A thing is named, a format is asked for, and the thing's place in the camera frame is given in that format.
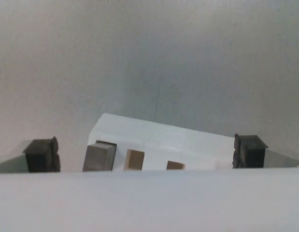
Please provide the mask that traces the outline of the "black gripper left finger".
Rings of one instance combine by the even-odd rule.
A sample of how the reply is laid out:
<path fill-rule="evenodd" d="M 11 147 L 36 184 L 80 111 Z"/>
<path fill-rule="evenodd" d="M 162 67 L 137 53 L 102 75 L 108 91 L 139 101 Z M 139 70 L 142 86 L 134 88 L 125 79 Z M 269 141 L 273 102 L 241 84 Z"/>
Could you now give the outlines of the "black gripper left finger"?
<path fill-rule="evenodd" d="M 52 173 L 61 171 L 56 137 L 22 141 L 0 157 L 0 174 Z"/>

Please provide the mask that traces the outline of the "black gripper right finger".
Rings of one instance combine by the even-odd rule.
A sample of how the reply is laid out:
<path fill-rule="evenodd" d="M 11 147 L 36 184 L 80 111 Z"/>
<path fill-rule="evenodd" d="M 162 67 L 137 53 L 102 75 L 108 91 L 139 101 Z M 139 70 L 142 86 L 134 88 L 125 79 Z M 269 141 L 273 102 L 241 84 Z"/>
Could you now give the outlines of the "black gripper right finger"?
<path fill-rule="evenodd" d="M 257 135 L 234 135 L 234 169 L 250 168 L 294 168 L 299 159 L 269 147 Z"/>

